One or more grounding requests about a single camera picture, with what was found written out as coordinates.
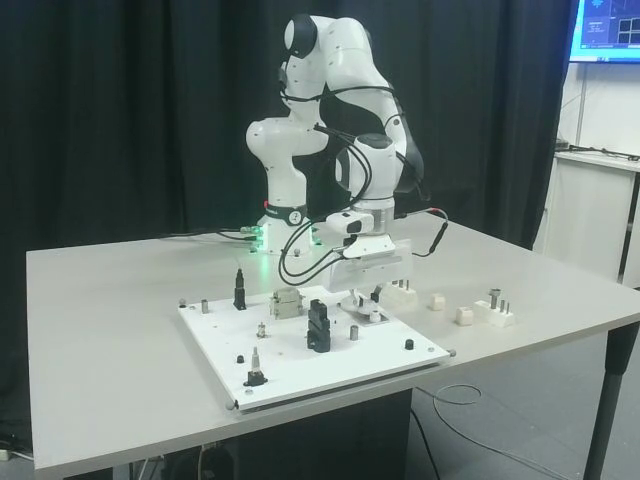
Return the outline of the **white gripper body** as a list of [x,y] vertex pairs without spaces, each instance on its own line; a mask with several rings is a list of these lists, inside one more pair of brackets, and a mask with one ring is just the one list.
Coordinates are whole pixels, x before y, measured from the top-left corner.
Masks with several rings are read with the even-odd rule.
[[327,290],[335,293],[408,279],[413,272],[409,239],[357,238],[327,271]]

